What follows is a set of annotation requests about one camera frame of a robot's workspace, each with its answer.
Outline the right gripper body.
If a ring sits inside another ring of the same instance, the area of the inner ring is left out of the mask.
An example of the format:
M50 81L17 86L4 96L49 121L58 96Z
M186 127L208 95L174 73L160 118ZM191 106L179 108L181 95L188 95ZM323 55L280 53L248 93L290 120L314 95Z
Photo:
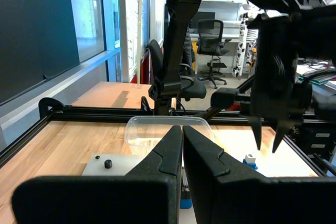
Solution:
M292 126L302 121L311 104L312 85L296 83L298 59L259 58L251 89L249 123L261 126L261 119Z

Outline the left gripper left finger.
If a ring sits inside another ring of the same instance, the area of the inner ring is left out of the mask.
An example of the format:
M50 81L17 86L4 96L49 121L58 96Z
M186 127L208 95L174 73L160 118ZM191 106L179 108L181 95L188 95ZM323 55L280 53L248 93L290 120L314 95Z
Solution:
M173 126L124 176L39 176L12 195L17 223L178 223L183 134Z

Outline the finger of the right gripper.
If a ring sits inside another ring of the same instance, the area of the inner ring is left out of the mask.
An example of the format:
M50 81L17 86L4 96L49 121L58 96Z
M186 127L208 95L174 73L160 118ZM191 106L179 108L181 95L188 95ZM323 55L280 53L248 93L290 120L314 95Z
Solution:
M261 148L261 139L262 139L262 121L261 118L252 117L251 118L251 128L254 133L257 149Z
M276 134L272 147L272 153L275 153L278 149L282 139L292 128L292 122L290 120L277 120L276 122Z

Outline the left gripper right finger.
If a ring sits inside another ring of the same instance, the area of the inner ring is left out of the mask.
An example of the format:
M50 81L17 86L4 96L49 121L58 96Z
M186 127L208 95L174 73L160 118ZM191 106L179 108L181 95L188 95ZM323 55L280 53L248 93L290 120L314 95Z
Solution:
M198 223L335 223L335 179L266 177L191 126L183 158Z

